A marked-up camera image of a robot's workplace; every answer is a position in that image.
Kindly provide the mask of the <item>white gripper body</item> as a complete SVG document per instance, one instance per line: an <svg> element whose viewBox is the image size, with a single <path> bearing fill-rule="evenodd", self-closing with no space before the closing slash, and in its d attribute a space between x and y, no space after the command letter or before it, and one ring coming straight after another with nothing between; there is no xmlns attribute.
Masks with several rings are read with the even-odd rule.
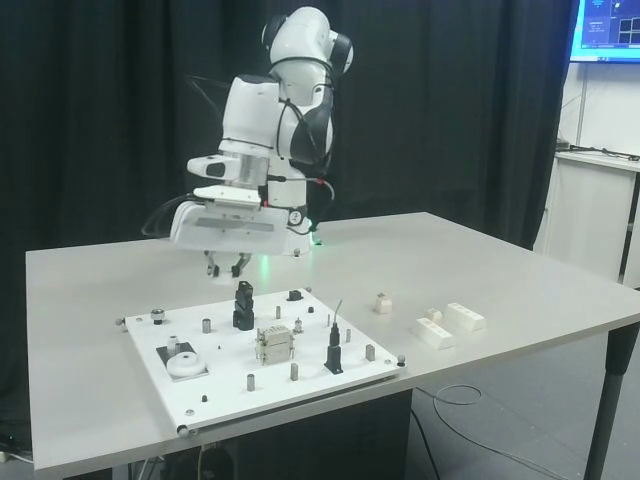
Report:
<svg viewBox="0 0 640 480"><path fill-rule="evenodd" d="M285 250L287 226L283 209L183 202L174 214L170 240L191 250L276 255Z"/></svg>

